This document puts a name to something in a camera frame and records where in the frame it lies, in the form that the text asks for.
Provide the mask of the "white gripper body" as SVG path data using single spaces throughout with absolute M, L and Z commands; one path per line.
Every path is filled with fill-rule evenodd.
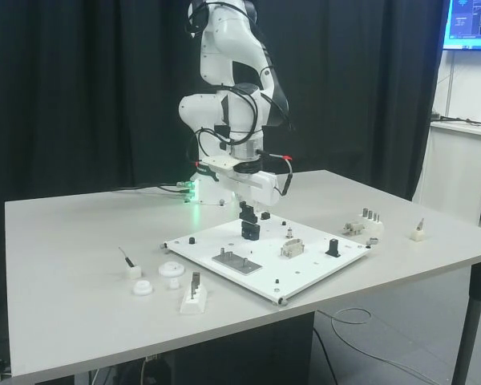
M 232 191 L 239 201 L 273 206 L 280 199 L 277 175 L 271 172 L 220 173 L 219 181 L 221 186 Z

